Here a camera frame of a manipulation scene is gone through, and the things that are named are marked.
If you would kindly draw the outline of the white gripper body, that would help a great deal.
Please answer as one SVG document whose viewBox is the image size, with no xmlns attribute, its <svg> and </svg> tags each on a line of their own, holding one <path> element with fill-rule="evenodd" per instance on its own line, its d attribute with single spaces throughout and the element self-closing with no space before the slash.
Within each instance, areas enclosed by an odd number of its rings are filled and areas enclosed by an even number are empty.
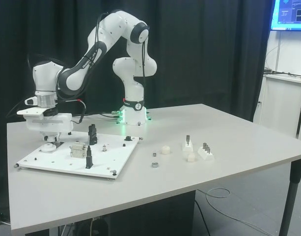
<svg viewBox="0 0 301 236">
<path fill-rule="evenodd" d="M 58 113 L 49 117 L 26 117 L 29 130 L 38 132 L 69 133 L 73 130 L 72 114 Z"/>
</svg>

